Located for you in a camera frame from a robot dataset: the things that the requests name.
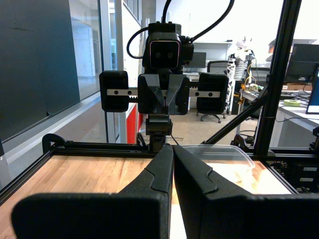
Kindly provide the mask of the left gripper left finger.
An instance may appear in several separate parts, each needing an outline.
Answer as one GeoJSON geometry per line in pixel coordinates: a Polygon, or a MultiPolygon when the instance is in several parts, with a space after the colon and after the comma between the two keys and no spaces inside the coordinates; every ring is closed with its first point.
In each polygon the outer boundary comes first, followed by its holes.
{"type": "Polygon", "coordinates": [[[173,149],[164,146],[119,193],[44,193],[11,213],[19,239],[167,239],[173,149]]]}

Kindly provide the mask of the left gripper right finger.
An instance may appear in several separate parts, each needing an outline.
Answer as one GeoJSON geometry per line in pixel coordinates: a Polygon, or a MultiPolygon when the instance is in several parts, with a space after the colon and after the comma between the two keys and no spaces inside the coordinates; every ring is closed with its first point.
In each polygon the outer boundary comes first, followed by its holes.
{"type": "Polygon", "coordinates": [[[316,194],[252,194],[174,147],[174,180],[189,239],[316,239],[316,194]]]}

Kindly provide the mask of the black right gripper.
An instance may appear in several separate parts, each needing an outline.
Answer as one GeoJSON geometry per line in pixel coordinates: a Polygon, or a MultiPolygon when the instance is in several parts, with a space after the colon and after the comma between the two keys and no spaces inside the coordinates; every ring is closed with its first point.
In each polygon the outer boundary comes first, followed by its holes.
{"type": "Polygon", "coordinates": [[[221,114],[226,105],[228,77],[225,74],[200,73],[191,81],[182,72],[161,69],[138,77],[137,87],[129,87],[126,71],[104,71],[99,76],[102,109],[122,113],[129,103],[138,105],[139,113],[147,115],[185,115],[190,97],[196,97],[201,114],[221,114]]]}

